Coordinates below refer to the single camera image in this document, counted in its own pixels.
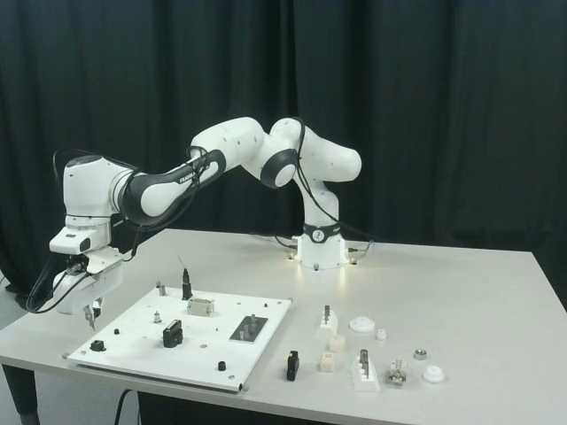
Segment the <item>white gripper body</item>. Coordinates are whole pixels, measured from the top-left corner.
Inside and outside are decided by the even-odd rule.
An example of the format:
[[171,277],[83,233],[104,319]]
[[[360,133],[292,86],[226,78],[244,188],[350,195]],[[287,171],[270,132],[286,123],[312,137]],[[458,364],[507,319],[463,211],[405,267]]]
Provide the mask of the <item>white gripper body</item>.
[[71,315],[100,301],[123,282],[124,271],[117,263],[97,273],[87,267],[72,267],[54,279],[53,307],[57,313]]

